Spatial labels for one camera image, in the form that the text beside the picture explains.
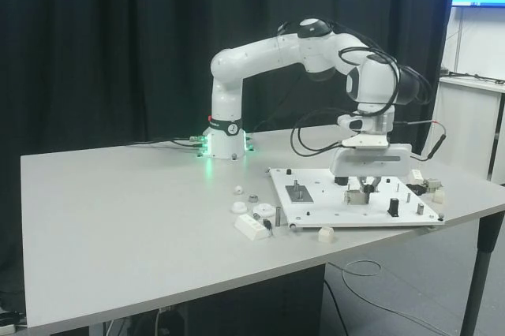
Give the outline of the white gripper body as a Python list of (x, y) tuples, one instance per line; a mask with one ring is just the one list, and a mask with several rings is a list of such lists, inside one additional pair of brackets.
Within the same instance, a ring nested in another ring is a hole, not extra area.
[(329, 169), (336, 177), (404, 177), (410, 171), (410, 144), (385, 149), (338, 148)]

